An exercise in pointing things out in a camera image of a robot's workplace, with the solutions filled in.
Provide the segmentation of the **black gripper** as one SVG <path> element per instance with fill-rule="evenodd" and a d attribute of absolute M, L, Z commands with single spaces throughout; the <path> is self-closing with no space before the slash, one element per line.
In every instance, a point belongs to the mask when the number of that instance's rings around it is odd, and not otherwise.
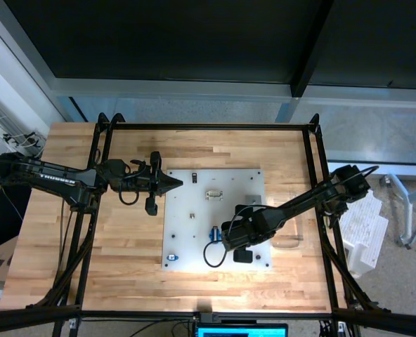
<path fill-rule="evenodd" d="M 234 263 L 252 263 L 254 253 L 249 248 L 265 242 L 254 213 L 254 209 L 236 209 L 233 219 L 221 225 L 221 243 L 226 253 L 233 253 Z"/>
<path fill-rule="evenodd" d="M 166 194 L 171 190 L 183 186 L 182 180 L 167 175 L 161 169 L 161 155 L 158 151 L 150 154 L 150 163 L 132 159 L 131 164 L 137 165 L 137 170 L 128 172 L 123 177 L 123 191 L 134 192 L 136 197 L 133 201 L 123 201 L 124 205 L 133 206 L 139 200 L 139 194 L 147 192 L 149 196 L 145 200 L 145 211 L 149 216 L 156 216 L 158 206 L 155 197 L 158 194 Z"/>

